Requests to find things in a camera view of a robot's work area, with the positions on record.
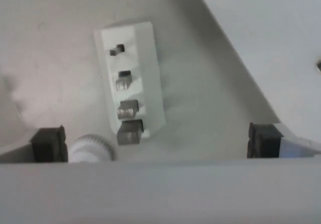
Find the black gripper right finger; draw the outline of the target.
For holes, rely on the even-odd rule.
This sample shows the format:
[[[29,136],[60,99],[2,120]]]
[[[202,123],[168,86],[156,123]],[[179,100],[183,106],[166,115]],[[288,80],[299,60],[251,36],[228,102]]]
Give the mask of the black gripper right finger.
[[[297,137],[284,124],[250,123],[247,158],[308,158],[315,156],[315,143]]]

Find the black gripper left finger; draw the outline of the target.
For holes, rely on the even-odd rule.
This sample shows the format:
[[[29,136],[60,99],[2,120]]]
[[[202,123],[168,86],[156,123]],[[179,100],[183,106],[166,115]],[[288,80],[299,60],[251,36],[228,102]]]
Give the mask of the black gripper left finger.
[[[17,141],[1,147],[2,163],[67,163],[68,147],[63,126],[27,131]]]

